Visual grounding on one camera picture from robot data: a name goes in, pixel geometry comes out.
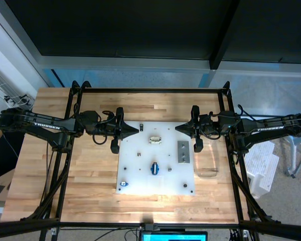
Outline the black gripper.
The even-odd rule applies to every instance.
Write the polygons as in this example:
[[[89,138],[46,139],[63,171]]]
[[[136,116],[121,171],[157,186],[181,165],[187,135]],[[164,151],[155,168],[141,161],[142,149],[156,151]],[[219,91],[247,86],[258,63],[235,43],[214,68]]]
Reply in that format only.
[[[175,130],[195,139],[194,152],[199,153],[203,149],[203,140],[201,139],[202,121],[207,118],[208,114],[200,114],[197,105],[192,106],[192,119],[187,123],[175,127]]]
[[[113,140],[111,141],[110,144],[110,149],[113,154],[119,153],[119,144],[118,144],[119,140],[125,139],[127,137],[139,133],[139,129],[128,125],[125,121],[123,121],[123,117],[124,117],[123,107],[118,107],[116,109],[115,124],[113,128]]]

